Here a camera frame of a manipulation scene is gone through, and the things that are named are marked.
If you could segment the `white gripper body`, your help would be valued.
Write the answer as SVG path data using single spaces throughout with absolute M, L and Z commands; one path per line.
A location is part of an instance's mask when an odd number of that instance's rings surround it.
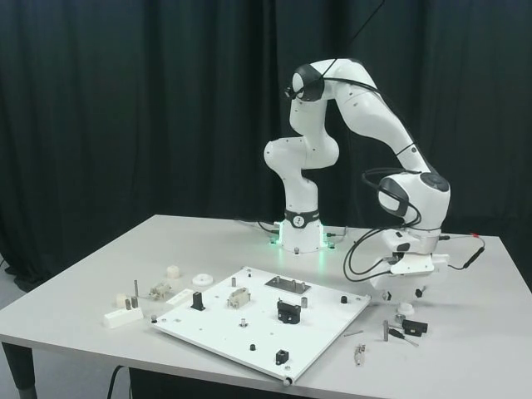
M 404 254 L 385 257 L 375 273 L 384 273 L 370 279 L 376 290 L 395 291 L 442 283 L 448 274 L 449 254 Z

